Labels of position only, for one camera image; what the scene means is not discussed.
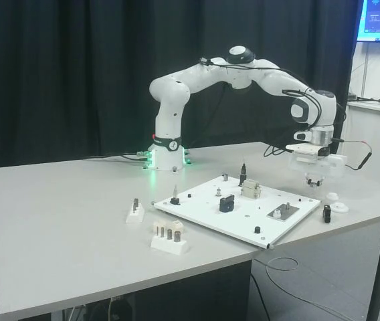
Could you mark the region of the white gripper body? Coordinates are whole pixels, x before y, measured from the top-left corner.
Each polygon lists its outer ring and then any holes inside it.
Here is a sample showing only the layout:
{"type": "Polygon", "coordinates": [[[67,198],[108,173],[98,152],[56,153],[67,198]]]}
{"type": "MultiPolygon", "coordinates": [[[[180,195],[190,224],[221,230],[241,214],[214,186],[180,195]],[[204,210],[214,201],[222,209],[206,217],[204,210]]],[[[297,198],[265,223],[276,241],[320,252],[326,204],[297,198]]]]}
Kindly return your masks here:
{"type": "Polygon", "coordinates": [[[305,154],[292,153],[289,167],[307,175],[322,177],[341,177],[345,171],[347,156],[330,154],[328,156],[312,157],[305,154]]]}

